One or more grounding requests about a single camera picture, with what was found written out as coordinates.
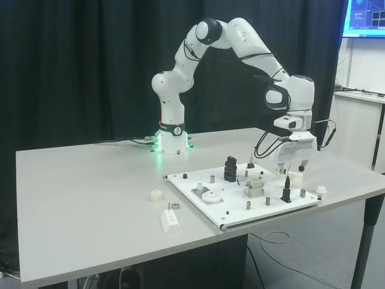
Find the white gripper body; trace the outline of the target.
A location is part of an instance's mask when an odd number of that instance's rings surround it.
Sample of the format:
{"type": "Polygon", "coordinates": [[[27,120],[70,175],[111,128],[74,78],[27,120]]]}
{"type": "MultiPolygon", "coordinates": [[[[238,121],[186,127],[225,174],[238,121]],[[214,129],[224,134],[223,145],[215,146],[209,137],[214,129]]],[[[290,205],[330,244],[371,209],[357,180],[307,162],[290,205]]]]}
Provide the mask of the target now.
{"type": "Polygon", "coordinates": [[[276,164],[292,164],[309,160],[316,153],[316,138],[302,141],[285,141],[272,153],[272,161],[276,164]]]}

